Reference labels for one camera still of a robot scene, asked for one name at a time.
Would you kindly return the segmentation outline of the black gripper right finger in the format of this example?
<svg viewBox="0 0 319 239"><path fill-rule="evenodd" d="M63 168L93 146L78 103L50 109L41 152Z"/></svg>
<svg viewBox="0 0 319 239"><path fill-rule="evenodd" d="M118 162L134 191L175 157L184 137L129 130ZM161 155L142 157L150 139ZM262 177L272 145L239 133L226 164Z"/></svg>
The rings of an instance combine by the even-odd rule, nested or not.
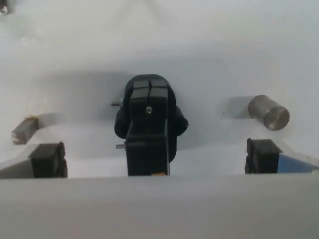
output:
<svg viewBox="0 0 319 239"><path fill-rule="evenodd" d="M312 173L319 160L270 139L247 139L246 174Z"/></svg>

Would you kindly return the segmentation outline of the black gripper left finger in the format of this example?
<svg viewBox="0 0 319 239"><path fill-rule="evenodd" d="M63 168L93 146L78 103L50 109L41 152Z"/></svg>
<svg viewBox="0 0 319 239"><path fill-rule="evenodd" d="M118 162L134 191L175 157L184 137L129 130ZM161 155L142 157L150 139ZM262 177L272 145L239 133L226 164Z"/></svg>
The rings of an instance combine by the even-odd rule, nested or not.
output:
<svg viewBox="0 0 319 239"><path fill-rule="evenodd" d="M67 178L63 142L28 145L13 159L0 163L1 179Z"/></svg>

